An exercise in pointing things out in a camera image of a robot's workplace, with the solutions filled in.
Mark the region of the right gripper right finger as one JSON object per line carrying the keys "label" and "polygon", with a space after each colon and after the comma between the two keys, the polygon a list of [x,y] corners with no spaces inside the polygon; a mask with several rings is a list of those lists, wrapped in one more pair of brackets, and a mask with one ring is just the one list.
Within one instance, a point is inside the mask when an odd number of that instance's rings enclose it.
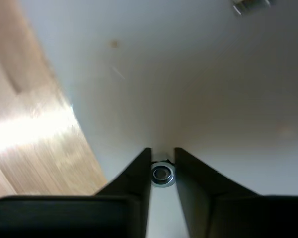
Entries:
{"label": "right gripper right finger", "polygon": [[192,238],[298,238],[298,196],[260,195],[182,148],[176,185]]}

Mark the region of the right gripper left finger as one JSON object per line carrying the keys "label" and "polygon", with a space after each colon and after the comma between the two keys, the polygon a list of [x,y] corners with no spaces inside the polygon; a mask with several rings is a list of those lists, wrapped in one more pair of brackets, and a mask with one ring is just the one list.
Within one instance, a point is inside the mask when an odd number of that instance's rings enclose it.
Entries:
{"label": "right gripper left finger", "polygon": [[150,189],[145,148],[94,195],[1,198],[0,238],[143,238]]}

